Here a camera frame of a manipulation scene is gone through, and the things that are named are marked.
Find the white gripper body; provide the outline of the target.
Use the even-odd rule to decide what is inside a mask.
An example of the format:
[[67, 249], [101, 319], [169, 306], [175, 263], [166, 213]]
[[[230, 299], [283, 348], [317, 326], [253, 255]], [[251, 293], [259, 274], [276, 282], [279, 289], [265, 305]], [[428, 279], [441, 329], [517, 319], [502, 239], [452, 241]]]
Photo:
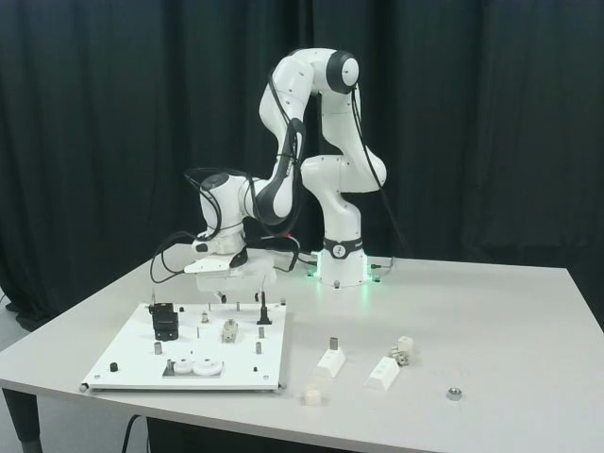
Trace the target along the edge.
[[260, 290], [277, 279], [272, 257], [251, 257], [231, 268], [230, 257], [206, 257], [194, 263], [194, 277], [201, 292], [228, 293]]

